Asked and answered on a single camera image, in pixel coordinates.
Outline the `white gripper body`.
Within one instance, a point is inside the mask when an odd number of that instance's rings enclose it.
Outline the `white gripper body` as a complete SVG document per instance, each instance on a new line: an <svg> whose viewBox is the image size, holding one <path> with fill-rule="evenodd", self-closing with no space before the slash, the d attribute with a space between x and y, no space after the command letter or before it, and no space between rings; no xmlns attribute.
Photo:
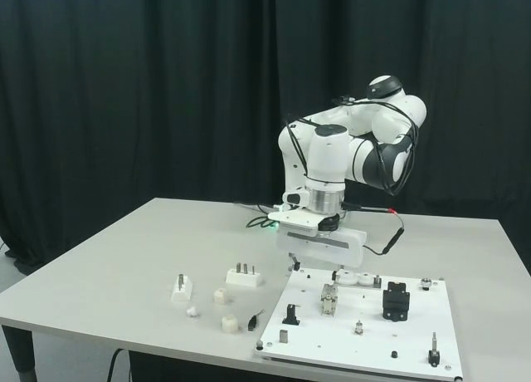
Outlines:
<svg viewBox="0 0 531 382"><path fill-rule="evenodd" d="M313 237L279 228L276 246L296 257L357 268L363 262L363 245L366 241L365 232L351 228L341 227L333 232L319 232Z"/></svg>

